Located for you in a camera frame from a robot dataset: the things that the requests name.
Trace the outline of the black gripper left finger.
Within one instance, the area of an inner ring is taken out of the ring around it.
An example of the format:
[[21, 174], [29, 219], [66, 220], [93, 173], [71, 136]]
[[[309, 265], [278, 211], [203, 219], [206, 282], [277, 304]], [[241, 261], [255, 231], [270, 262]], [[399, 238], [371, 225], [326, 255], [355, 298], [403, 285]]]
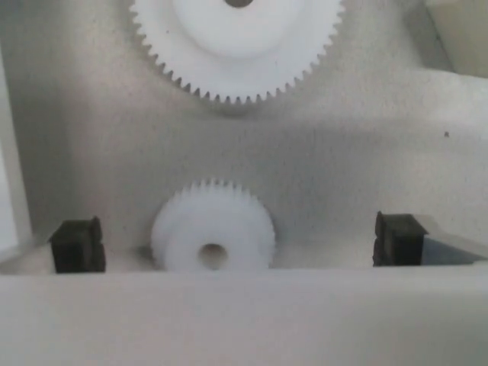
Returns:
[[105, 273], [101, 220], [64, 220], [50, 234], [1, 257], [2, 274]]

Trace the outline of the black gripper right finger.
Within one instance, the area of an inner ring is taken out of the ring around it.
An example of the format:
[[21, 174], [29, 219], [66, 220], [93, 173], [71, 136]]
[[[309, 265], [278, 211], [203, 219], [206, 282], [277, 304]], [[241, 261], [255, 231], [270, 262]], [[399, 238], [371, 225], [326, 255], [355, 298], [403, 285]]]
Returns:
[[486, 243], [447, 233], [428, 215], [379, 211], [374, 234], [374, 267], [487, 263]]

